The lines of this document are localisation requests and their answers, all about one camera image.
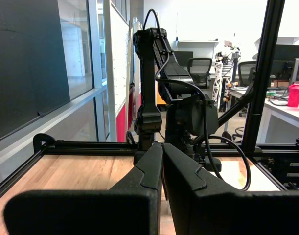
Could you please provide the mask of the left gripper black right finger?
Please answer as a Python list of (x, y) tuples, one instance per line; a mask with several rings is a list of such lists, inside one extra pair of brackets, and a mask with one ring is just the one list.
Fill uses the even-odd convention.
[(241, 191), (163, 145), (163, 173), (179, 235), (299, 235), (299, 191)]

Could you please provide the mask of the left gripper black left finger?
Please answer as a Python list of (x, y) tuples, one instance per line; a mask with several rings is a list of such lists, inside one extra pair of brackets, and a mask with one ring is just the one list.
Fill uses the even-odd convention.
[(153, 144), (109, 190), (30, 190), (3, 211), (11, 235), (157, 235), (163, 148)]

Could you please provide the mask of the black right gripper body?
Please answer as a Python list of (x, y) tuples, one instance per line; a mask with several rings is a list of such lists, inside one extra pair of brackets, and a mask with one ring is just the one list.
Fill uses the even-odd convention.
[(208, 171), (214, 171), (208, 153), (205, 147), (192, 144), (192, 138), (189, 134), (185, 134), (184, 137), (179, 135), (166, 135), (165, 143), (170, 143), (187, 156), (201, 164)]

